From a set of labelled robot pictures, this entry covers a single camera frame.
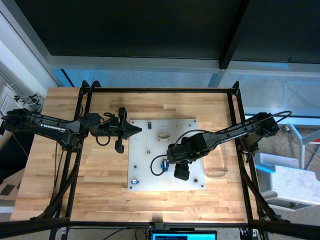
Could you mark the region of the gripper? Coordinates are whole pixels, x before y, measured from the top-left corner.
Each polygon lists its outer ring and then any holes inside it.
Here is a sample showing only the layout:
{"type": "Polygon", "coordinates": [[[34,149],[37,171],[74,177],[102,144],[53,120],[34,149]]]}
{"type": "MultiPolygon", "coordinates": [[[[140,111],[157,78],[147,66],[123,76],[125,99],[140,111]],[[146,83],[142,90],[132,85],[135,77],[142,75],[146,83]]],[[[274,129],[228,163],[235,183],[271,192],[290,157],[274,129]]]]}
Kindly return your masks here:
{"type": "Polygon", "coordinates": [[[129,137],[142,132],[142,128],[135,125],[135,121],[132,121],[129,127],[132,131],[129,132],[128,137],[127,126],[127,111],[124,107],[120,107],[118,110],[118,117],[113,117],[108,128],[108,135],[110,137],[117,137],[114,146],[117,153],[124,153],[125,147],[123,145],[123,140],[127,140],[129,137]]]}
{"type": "Polygon", "coordinates": [[[189,180],[189,164],[200,158],[199,152],[183,144],[170,144],[167,148],[166,155],[169,163],[175,165],[173,176],[183,181],[189,180]]]}

